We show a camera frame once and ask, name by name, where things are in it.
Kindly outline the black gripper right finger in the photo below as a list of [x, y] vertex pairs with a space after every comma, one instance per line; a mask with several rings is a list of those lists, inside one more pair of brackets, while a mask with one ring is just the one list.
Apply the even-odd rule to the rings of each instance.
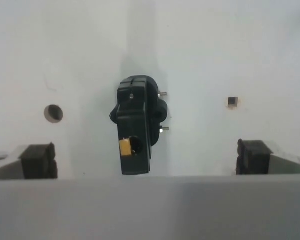
[[300, 174], [300, 157], [284, 152], [274, 142], [239, 139], [237, 153], [237, 175]]

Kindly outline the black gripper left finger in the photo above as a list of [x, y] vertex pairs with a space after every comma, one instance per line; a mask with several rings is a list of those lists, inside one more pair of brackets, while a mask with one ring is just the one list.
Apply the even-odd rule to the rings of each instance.
[[55, 146], [20, 145], [10, 153], [0, 152], [0, 180], [57, 179]]

